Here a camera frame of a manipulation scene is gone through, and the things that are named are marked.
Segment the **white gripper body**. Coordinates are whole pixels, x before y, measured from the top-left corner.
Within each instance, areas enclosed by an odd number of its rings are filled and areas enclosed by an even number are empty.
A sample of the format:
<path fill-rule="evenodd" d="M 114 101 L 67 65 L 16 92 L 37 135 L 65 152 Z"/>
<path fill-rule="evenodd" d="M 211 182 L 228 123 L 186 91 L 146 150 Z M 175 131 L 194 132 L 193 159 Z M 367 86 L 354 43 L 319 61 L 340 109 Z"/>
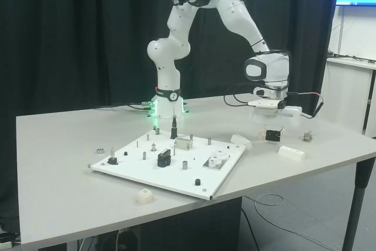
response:
<path fill-rule="evenodd" d="M 286 106 L 284 109 L 254 108 L 251 121 L 260 125 L 298 125 L 300 122 L 300 107 Z"/>

